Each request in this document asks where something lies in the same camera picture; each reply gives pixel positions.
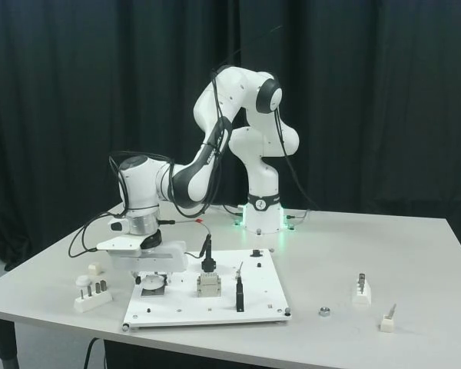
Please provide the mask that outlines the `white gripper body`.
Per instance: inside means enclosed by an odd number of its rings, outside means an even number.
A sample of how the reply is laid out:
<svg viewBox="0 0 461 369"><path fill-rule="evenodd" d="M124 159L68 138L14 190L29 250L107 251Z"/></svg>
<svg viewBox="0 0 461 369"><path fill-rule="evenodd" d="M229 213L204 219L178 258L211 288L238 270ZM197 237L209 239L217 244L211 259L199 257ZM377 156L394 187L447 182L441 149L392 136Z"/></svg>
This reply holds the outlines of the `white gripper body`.
<svg viewBox="0 0 461 369"><path fill-rule="evenodd" d="M126 271L185 271L186 250L184 241L163 241L155 248L108 251L108 254L116 268Z"/></svg>

